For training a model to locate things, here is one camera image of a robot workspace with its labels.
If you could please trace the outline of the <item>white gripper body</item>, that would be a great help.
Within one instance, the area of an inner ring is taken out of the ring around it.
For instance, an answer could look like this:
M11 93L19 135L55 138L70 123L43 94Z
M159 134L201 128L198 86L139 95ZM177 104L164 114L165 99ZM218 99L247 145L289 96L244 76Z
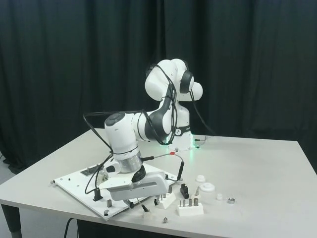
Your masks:
M113 200L129 200L150 196L160 196L168 192L165 173L148 173L140 183L129 186L107 188Z

